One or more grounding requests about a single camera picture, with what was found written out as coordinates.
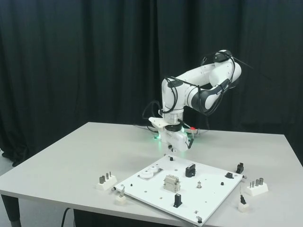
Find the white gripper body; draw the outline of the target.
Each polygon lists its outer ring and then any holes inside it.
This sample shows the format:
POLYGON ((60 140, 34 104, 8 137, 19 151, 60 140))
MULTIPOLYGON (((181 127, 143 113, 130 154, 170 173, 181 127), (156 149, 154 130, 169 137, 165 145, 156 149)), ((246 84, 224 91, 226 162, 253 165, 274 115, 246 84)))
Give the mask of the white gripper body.
POLYGON ((161 141, 167 145, 171 145, 171 149, 175 148, 178 152, 185 152, 188 150, 189 144, 187 135, 181 131, 165 131, 161 134, 161 141))

